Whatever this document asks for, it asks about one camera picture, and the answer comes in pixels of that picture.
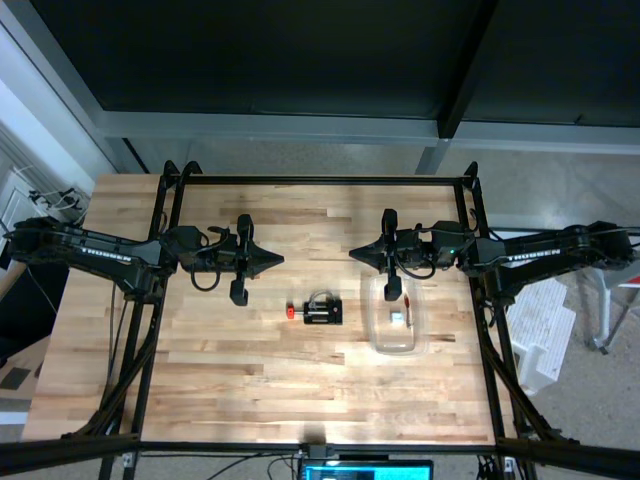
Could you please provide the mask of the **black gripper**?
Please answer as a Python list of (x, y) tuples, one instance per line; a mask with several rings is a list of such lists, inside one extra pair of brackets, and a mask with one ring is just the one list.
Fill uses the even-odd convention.
[(237, 235), (239, 244), (235, 255), (236, 277), (230, 284), (230, 298), (236, 306), (246, 306), (248, 303), (248, 291), (245, 288), (245, 278), (248, 272), (250, 255), (253, 258), (249, 265), (249, 276), (251, 278), (256, 278), (266, 270), (282, 264), (284, 257), (265, 250), (252, 241), (253, 221), (249, 214), (239, 216)]
[(415, 270), (425, 268), (419, 229), (420, 227), (399, 230), (397, 212), (394, 209), (385, 209), (382, 216), (383, 239), (378, 238), (370, 244), (349, 251), (350, 258), (375, 269), (378, 273), (384, 272), (385, 258), (387, 284), (384, 287), (384, 299), (386, 301), (398, 300), (402, 293), (402, 280), (397, 274), (397, 269), (409, 278), (425, 279), (424, 275), (415, 273)]

